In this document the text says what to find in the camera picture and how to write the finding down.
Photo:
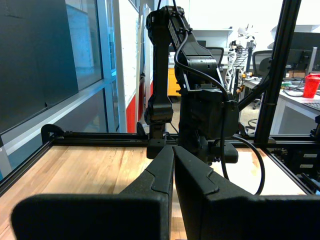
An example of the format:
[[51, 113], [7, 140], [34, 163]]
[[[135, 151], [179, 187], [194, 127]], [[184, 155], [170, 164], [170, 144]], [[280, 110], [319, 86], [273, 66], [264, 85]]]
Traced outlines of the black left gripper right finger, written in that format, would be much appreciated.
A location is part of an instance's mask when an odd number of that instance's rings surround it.
[[317, 240], [316, 195], [253, 195], [177, 146], [175, 186], [189, 240]]

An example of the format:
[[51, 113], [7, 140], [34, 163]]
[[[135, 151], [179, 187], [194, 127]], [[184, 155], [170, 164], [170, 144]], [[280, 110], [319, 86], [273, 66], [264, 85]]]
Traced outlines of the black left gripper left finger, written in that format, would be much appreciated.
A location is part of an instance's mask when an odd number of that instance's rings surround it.
[[118, 194], [38, 194], [11, 213], [18, 240], [168, 240], [174, 151], [164, 147]]

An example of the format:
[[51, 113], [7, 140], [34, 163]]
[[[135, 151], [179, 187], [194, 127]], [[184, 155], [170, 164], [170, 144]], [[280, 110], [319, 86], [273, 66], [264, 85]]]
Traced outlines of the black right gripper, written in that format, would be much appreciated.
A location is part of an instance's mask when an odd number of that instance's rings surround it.
[[239, 107], [232, 94], [219, 90], [189, 92], [181, 97], [178, 145], [206, 164], [221, 156], [217, 143], [238, 130]]

